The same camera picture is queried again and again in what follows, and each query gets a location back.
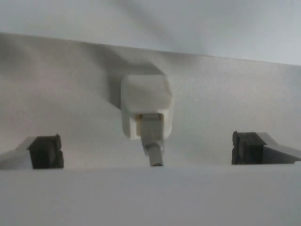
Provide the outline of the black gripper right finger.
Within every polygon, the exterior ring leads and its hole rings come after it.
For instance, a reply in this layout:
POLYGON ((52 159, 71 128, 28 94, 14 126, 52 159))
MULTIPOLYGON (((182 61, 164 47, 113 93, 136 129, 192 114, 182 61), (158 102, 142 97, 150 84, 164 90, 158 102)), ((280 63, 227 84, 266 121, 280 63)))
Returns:
POLYGON ((268 133, 238 132, 232 135, 232 165, 294 164, 301 152, 277 143, 268 133))

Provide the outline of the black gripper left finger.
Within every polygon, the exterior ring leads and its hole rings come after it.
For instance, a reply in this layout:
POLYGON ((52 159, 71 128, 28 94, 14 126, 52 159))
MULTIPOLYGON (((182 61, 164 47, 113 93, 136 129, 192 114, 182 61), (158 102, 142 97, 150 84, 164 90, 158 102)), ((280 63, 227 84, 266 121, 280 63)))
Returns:
POLYGON ((2 170, 63 169, 61 136, 27 137, 15 149, 0 154, 2 170))

